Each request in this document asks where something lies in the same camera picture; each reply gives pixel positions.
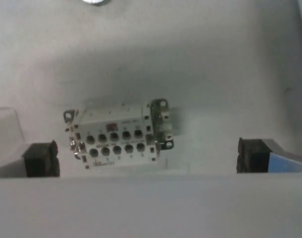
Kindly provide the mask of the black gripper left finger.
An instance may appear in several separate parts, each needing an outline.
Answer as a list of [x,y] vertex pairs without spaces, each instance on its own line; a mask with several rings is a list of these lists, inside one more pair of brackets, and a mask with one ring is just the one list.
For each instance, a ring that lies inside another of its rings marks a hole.
[[0,157],[0,178],[60,177],[56,141],[23,144]]

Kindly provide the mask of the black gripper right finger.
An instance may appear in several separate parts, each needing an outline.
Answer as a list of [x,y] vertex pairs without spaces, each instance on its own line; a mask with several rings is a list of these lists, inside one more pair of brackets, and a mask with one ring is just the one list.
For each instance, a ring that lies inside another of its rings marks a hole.
[[301,173],[302,156],[273,139],[239,138],[237,173]]

